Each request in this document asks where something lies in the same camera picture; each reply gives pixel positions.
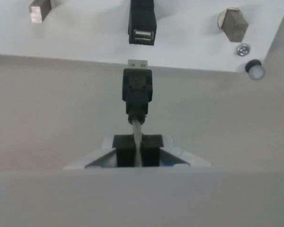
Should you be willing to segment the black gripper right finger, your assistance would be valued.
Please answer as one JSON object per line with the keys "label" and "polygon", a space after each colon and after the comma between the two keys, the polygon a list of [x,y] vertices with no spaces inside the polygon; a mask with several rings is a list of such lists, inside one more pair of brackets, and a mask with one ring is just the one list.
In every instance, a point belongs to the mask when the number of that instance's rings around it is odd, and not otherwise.
{"label": "black gripper right finger", "polygon": [[141,146],[144,167],[211,167],[212,164],[174,143],[170,135],[143,135]]}

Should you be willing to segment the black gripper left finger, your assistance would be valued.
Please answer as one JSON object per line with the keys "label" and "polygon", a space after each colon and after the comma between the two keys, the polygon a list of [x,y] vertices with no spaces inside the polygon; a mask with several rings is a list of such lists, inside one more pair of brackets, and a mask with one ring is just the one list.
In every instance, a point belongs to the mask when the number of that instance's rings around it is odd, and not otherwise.
{"label": "black gripper left finger", "polygon": [[102,147],[72,161],[64,169],[134,167],[133,135],[105,136]]}

